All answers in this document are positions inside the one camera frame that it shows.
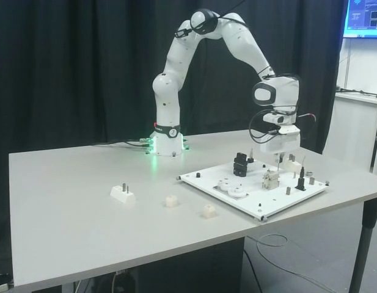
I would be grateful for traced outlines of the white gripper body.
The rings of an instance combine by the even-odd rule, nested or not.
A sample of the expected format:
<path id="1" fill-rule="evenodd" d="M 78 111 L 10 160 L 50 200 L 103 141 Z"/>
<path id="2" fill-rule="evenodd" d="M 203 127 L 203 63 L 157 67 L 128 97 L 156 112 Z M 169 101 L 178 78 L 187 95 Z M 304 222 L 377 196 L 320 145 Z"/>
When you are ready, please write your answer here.
<path id="1" fill-rule="evenodd" d="M 262 153 L 285 153 L 299 148 L 300 143 L 299 134 L 266 135 L 261 139 L 259 149 Z"/>

